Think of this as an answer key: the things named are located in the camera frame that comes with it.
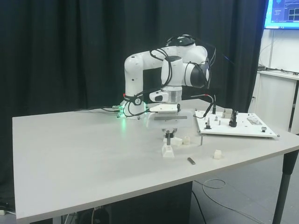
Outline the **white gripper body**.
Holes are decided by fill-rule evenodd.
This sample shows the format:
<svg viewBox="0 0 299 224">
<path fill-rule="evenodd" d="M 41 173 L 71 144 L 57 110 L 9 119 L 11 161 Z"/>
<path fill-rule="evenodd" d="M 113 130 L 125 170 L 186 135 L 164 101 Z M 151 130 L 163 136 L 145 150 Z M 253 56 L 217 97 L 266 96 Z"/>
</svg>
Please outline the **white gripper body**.
<svg viewBox="0 0 299 224">
<path fill-rule="evenodd" d="M 174 113 L 151 113 L 146 122 L 147 128 L 175 129 L 193 125 L 193 113 L 180 111 Z"/>
</svg>

